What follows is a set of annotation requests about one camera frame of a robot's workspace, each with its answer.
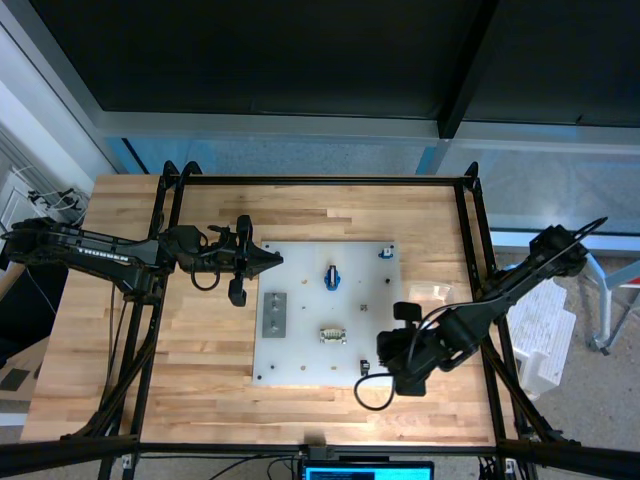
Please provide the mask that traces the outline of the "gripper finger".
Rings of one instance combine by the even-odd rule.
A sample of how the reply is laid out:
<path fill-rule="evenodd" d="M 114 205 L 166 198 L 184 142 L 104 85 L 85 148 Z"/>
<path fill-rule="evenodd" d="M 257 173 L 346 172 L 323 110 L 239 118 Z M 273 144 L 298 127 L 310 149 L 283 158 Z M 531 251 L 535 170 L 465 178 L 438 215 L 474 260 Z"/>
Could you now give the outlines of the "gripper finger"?
<path fill-rule="evenodd" d="M 258 259 L 248 262 L 248 278 L 253 279 L 262 272 L 277 267 L 284 262 L 283 259 Z"/>
<path fill-rule="evenodd" d="M 251 260 L 282 260 L 283 257 L 278 252 L 264 250 L 253 241 L 249 242 L 249 258 Z"/>

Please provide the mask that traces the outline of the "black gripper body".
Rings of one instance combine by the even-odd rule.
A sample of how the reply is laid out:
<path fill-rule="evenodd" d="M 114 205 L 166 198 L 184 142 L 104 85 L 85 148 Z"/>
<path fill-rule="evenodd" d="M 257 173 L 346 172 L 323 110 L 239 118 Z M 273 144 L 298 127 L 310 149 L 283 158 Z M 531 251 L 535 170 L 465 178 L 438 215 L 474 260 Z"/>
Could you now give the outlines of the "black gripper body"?
<path fill-rule="evenodd" d="M 398 352 L 394 359 L 394 390 L 397 395 L 425 395 L 426 379 L 447 353 L 434 327 L 445 306 L 425 316 L 419 304 L 397 302 L 394 318 L 405 327 L 399 330 Z"/>
<path fill-rule="evenodd" d="M 232 273 L 228 298 L 233 306 L 245 306 L 247 293 L 244 278 L 248 275 L 250 246 L 253 244 L 253 225 L 249 215 L 237 218 L 236 230 L 230 227 L 209 225 L 208 230 L 219 234 L 218 240 L 210 247 L 207 263 L 213 267 L 217 277 L 221 273 Z"/>

